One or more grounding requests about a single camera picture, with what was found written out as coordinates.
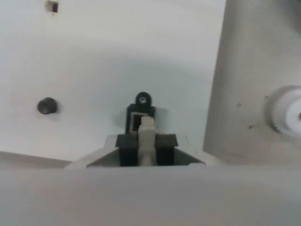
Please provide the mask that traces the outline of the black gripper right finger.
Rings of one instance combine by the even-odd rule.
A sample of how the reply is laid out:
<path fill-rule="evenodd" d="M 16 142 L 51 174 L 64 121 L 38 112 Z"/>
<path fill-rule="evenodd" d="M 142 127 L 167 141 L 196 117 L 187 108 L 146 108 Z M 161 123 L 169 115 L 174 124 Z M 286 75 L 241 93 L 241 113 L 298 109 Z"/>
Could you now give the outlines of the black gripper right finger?
<path fill-rule="evenodd" d="M 187 136 L 183 134 L 157 134 L 155 148 L 158 166 L 205 164 L 197 157 L 196 150 L 190 147 Z"/>

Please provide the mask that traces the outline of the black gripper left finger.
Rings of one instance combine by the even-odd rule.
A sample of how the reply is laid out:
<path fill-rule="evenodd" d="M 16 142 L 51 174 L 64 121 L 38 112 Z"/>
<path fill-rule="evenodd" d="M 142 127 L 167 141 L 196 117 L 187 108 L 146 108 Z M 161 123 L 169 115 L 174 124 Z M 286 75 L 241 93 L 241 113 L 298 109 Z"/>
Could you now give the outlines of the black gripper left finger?
<path fill-rule="evenodd" d="M 92 153 L 91 167 L 137 167 L 138 141 L 132 135 L 109 135 L 104 147 Z"/>

